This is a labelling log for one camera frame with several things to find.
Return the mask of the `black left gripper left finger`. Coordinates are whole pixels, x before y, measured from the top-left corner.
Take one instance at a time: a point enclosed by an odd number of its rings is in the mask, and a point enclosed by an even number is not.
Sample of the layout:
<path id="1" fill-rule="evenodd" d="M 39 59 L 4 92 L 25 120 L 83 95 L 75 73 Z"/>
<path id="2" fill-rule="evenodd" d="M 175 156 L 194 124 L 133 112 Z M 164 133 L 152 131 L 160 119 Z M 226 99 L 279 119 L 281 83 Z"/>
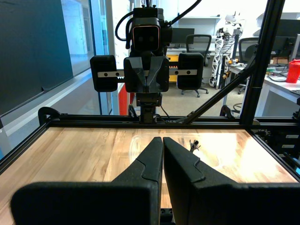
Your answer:
<path id="1" fill-rule="evenodd" d="M 35 182 L 10 207 L 17 225 L 158 225 L 163 143 L 155 137 L 110 182 Z"/>

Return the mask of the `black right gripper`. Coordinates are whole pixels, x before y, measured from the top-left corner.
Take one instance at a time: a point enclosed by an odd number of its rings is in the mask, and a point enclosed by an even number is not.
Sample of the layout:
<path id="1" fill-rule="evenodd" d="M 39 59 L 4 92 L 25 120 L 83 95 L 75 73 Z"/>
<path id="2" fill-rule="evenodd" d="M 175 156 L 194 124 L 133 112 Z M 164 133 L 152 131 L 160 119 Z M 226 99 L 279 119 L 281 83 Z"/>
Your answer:
<path id="1" fill-rule="evenodd" d="M 124 83 L 127 92 L 166 92 L 169 78 L 177 77 L 180 90 L 197 90 L 201 87 L 204 56 L 198 52 L 180 53 L 177 62 L 170 62 L 167 56 L 127 57 L 123 69 L 116 68 L 113 55 L 94 56 L 90 68 L 95 91 L 115 91 Z"/>

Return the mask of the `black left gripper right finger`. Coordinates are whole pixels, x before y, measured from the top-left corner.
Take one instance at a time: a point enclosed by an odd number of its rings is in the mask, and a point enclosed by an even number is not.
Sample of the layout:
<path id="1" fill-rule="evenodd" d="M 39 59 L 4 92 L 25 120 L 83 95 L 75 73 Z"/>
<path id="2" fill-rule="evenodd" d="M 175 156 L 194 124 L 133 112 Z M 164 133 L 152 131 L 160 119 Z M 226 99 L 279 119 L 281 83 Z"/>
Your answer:
<path id="1" fill-rule="evenodd" d="M 165 137 L 164 172 L 178 225 L 297 225 L 298 183 L 237 183 Z"/>

